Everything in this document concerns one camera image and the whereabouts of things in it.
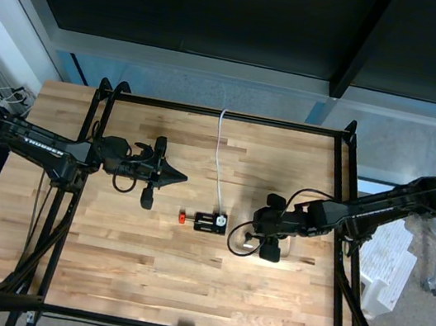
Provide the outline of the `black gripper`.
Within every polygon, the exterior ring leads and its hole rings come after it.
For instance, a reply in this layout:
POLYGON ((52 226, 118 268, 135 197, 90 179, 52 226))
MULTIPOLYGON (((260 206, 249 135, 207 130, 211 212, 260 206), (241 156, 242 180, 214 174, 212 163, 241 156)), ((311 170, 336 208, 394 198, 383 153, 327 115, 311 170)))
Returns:
POLYGON ((140 180, 147 184, 140 195, 140 206, 144 210, 151 210, 152 208, 154 187, 159 184, 162 167, 165 174, 162 176, 161 187, 182 183, 187 180, 185 174, 173 168, 167 160, 164 161, 168 146, 167 141, 165 136, 159 136, 155 140, 154 147, 145 143, 135 143, 135 146, 140 149, 140 154, 132 160, 130 170, 134 180, 140 180))
POLYGON ((258 240, 258 256, 269 262, 279 262, 289 256, 291 236, 282 229, 282 212, 286 209, 287 200, 276 194, 269 194, 266 206, 254 212, 253 230, 248 233, 250 239, 258 240))

